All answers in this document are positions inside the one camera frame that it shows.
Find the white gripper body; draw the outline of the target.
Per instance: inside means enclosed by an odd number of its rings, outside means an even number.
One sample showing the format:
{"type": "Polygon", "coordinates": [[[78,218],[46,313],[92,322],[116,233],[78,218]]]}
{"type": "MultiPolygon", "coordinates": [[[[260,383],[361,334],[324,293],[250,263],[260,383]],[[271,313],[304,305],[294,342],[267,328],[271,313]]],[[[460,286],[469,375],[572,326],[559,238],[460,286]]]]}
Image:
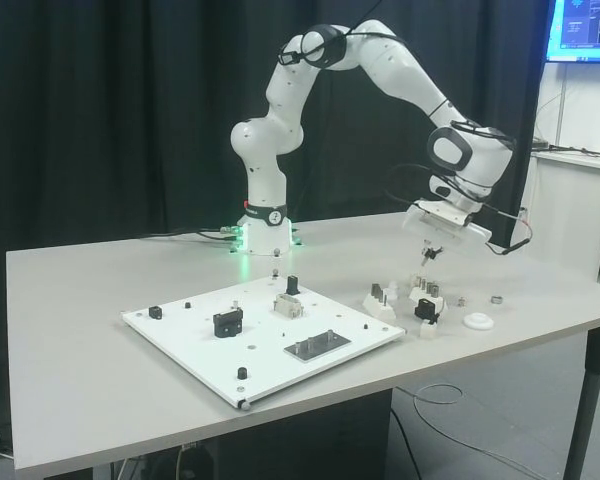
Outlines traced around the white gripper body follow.
{"type": "Polygon", "coordinates": [[[417,207],[407,210],[403,228],[436,248],[479,248],[491,239],[491,232],[475,223],[461,226],[417,207]]]}

